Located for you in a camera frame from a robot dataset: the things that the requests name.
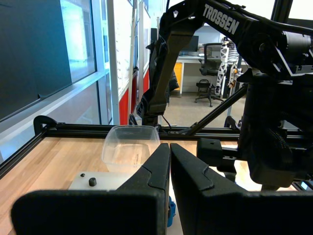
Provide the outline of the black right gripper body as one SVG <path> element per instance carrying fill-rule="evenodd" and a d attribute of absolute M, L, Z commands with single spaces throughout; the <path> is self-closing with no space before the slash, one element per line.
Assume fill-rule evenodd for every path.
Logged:
<path fill-rule="evenodd" d="M 236 149 L 222 148 L 221 142 L 217 139 L 201 138 L 197 141 L 197 157 L 235 182 L 237 171 L 234 164 L 238 158 Z"/>

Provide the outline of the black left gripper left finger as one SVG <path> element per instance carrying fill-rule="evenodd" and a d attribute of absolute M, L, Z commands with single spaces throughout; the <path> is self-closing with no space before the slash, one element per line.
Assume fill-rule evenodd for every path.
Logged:
<path fill-rule="evenodd" d="M 163 143 L 116 190 L 38 190 L 11 209 L 18 235 L 164 235 L 170 149 Z"/>

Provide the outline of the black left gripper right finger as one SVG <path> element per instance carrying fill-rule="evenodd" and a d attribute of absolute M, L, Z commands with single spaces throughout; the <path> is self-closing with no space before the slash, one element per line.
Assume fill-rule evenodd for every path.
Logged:
<path fill-rule="evenodd" d="M 313 195 L 247 191 L 173 143 L 171 177 L 185 235 L 310 235 Z"/>

